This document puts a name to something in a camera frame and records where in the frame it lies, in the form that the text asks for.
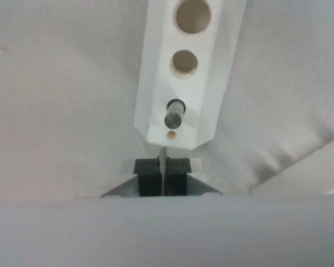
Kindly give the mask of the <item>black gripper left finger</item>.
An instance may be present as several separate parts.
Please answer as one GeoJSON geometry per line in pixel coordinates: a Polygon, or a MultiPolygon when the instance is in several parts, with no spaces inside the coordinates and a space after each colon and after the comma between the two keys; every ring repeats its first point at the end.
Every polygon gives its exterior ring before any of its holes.
{"type": "Polygon", "coordinates": [[[124,161],[118,182],[101,197],[161,196],[162,174],[159,158],[124,161]]]}

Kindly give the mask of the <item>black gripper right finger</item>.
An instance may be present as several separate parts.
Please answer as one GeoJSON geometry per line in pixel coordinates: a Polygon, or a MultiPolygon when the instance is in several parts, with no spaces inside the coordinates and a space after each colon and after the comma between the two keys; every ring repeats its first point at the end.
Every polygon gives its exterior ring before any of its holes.
{"type": "Polygon", "coordinates": [[[200,158],[171,158],[165,162],[163,193],[166,196],[222,195],[222,192],[202,181],[206,178],[200,158]]]}

